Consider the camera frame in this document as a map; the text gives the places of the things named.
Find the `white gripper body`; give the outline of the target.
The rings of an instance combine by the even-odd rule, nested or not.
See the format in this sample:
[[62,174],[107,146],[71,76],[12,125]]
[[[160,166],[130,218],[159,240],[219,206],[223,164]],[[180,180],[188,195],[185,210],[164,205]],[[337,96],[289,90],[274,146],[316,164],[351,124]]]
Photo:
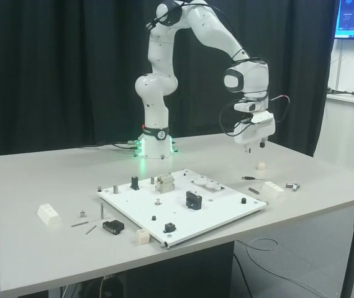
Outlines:
[[266,120],[259,124],[235,123],[233,139],[239,145],[249,145],[251,143],[264,142],[269,136],[275,133],[275,120]]

